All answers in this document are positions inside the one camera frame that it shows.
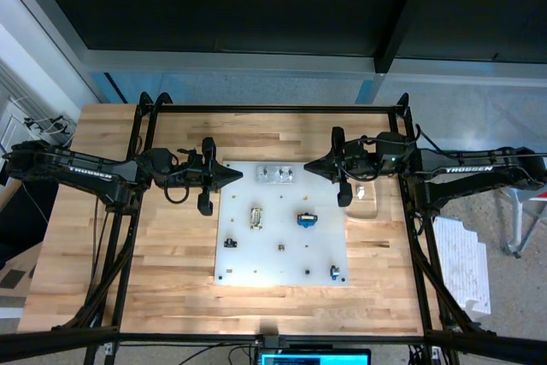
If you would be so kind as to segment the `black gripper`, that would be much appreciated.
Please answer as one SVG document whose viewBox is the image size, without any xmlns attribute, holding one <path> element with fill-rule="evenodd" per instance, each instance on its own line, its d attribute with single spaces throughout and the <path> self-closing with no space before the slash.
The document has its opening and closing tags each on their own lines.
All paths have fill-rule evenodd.
<svg viewBox="0 0 547 365">
<path fill-rule="evenodd" d="M 350 206 L 353 190 L 350 180 L 369 182 L 376 178 L 376 161 L 364 148 L 364 140 L 347 141 L 342 127 L 332 129 L 332 149 L 322 158 L 304 165 L 306 172 L 338 184 L 339 207 Z"/>
<path fill-rule="evenodd" d="M 213 161 L 215 159 L 216 146 L 211 137 L 202 142 L 202 153 L 190 150 L 182 173 L 184 188 L 189 191 L 191 188 L 200 188 L 202 192 L 197 196 L 197 209 L 204 216 L 213 214 L 213 204 L 210 201 L 210 193 L 213 191 Z M 218 162 L 215 163 L 215 191 L 221 190 L 224 186 L 241 180 L 243 173 L 226 167 Z"/>
</svg>

